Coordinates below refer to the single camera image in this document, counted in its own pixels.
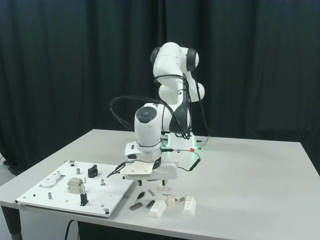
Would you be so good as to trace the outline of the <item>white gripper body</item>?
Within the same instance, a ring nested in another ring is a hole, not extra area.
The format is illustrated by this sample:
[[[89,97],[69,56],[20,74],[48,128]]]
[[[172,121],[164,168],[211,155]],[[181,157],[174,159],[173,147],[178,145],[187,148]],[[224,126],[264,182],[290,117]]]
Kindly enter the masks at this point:
[[[178,177],[178,162],[162,162],[156,169],[152,162],[138,161],[121,170],[127,180],[173,180]]]

